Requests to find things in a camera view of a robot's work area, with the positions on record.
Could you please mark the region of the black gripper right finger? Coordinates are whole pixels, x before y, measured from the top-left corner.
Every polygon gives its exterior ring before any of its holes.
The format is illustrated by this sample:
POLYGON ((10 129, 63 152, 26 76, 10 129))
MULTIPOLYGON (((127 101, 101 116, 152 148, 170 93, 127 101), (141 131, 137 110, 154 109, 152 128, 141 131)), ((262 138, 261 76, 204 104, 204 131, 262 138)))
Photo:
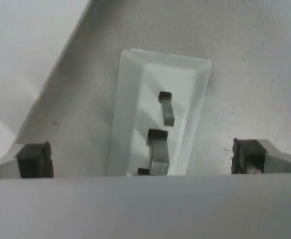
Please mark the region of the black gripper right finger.
POLYGON ((233 140, 232 174, 291 173, 291 154, 268 139, 233 140))

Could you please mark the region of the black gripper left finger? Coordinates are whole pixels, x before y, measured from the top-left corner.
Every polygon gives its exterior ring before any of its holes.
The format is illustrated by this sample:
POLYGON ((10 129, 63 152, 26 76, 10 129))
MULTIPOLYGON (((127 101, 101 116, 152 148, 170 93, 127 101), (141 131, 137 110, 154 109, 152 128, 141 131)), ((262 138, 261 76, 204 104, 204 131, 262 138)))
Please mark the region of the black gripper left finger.
POLYGON ((0 179, 53 178, 51 144, 15 144, 0 158, 0 179))

